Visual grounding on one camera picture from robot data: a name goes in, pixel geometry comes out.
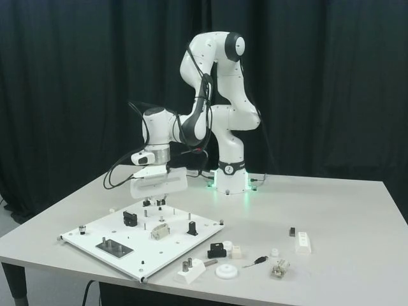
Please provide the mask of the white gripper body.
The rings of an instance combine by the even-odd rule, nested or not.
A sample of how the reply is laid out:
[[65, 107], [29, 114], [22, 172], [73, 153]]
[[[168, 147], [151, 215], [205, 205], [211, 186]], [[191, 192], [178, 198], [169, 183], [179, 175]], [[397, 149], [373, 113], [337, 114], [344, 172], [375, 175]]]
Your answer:
[[134, 199], [162, 196], [187, 189], [186, 169], [142, 169], [133, 174], [130, 192]]

